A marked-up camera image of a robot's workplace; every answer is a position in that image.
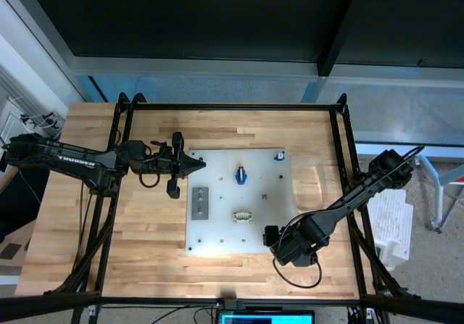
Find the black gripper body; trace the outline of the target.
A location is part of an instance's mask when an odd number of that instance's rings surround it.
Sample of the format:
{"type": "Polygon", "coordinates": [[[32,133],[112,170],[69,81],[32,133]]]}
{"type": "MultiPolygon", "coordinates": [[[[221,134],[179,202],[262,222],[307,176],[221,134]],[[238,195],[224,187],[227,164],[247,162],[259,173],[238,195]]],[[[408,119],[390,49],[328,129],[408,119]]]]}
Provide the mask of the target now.
{"type": "Polygon", "coordinates": [[[263,234],[263,244],[270,248],[271,254],[280,265],[291,263],[295,267],[309,267],[318,263],[312,244],[297,227],[283,230],[284,228],[277,225],[268,225],[263,234]]]}
{"type": "Polygon", "coordinates": [[[155,161],[156,174],[169,175],[166,192],[171,199],[180,197],[178,177],[181,176],[181,155],[184,148],[184,138],[181,132],[174,132],[172,135],[171,146],[166,142],[159,145],[159,154],[155,161]]]}

